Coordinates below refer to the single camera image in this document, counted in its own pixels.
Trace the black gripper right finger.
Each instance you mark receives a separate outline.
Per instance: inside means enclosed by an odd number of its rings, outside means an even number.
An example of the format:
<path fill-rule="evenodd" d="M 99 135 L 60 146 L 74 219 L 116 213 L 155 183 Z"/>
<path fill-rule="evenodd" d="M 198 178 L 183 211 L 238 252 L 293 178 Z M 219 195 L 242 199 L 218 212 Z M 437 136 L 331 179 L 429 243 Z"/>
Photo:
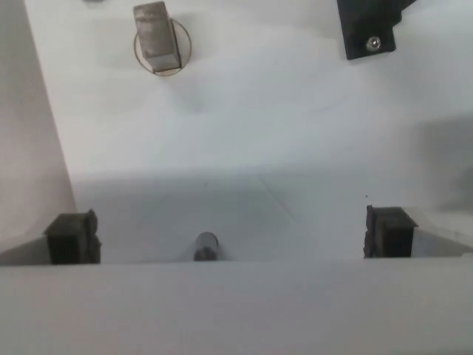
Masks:
<path fill-rule="evenodd" d="M 420 209 L 367 206 L 364 258 L 472 256 L 472 236 L 434 224 Z"/>

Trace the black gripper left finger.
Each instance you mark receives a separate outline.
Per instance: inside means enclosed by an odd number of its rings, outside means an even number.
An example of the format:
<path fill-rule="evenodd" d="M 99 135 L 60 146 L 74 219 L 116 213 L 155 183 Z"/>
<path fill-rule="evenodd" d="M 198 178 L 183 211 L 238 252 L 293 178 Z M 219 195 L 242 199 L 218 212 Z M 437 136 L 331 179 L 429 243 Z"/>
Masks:
<path fill-rule="evenodd" d="M 101 241 L 94 210 L 62 213 L 42 235 L 1 253 L 2 266 L 62 266 L 99 264 Z"/>

